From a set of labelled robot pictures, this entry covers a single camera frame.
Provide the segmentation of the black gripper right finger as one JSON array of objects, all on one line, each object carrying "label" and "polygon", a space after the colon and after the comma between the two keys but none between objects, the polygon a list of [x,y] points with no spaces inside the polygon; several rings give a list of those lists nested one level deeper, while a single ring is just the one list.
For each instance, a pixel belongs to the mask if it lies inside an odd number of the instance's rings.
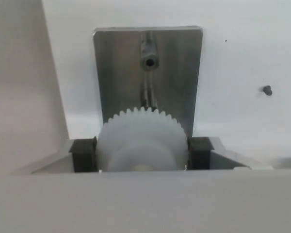
[{"label": "black gripper right finger", "polygon": [[218,137],[189,137],[188,170],[273,170],[270,165],[228,150]]}]

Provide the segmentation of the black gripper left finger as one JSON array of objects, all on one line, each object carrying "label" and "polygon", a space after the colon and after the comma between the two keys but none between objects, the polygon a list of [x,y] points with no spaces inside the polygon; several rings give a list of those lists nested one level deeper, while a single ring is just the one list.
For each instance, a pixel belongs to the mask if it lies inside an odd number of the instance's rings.
[{"label": "black gripper left finger", "polygon": [[67,140],[60,149],[47,157],[25,165],[12,174],[60,174],[96,171],[97,139]]}]

